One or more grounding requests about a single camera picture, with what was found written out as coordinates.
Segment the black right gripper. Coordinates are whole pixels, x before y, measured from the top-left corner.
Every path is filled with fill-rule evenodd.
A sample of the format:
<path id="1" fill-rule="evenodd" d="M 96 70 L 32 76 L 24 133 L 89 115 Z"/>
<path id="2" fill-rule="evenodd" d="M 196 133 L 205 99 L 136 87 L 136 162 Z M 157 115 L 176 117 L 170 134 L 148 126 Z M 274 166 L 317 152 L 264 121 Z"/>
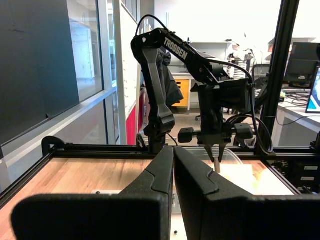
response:
<path id="1" fill-rule="evenodd" d="M 209 159 L 213 159 L 212 146 L 219 145 L 218 159 L 222 160 L 226 146 L 235 136 L 239 141 L 254 137 L 252 127 L 248 123 L 235 123 L 232 118 L 225 120 L 223 117 L 202 116 L 200 130 L 192 127 L 182 128 L 177 136 L 179 143 L 190 143 L 197 140 L 199 146 L 204 146 Z"/>

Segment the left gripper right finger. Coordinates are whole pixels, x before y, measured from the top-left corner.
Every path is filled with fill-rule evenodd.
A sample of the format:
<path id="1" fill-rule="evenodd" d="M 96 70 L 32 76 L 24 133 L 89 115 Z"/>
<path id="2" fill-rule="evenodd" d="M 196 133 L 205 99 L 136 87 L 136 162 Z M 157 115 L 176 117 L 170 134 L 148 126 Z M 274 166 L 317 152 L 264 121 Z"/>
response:
<path id="1" fill-rule="evenodd" d="M 174 178 L 190 240 L 317 240 L 318 195 L 253 195 L 182 147 Z"/>

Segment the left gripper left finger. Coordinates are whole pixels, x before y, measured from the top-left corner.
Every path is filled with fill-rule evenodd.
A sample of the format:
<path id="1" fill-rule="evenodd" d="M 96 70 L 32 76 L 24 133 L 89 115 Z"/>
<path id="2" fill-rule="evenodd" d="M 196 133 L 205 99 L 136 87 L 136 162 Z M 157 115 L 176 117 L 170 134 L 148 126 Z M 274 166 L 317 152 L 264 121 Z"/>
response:
<path id="1" fill-rule="evenodd" d="M 11 214 L 19 240 L 168 240 L 174 151 L 164 147 L 118 194 L 38 194 Z"/>

